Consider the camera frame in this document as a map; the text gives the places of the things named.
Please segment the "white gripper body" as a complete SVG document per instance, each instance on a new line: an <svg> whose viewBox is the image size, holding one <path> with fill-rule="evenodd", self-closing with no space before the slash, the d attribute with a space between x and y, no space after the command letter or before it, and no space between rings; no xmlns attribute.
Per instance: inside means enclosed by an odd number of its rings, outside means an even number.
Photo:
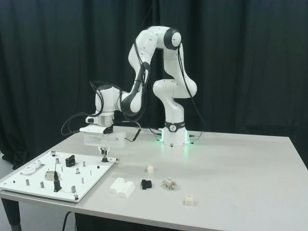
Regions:
<svg viewBox="0 0 308 231"><path fill-rule="evenodd" d="M85 133L84 143L89 146L102 148L123 148L125 146L125 132L113 132L110 134Z"/></svg>

